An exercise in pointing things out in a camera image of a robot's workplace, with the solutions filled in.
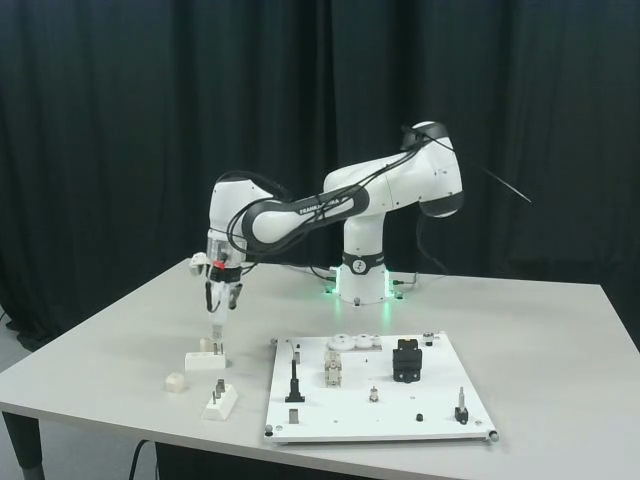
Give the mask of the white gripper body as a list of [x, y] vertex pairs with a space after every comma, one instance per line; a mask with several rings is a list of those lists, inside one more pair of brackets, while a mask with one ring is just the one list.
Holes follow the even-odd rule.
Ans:
[[242, 289], [240, 282], [207, 282], [207, 311], [213, 326], [226, 323], [229, 312], [237, 307]]

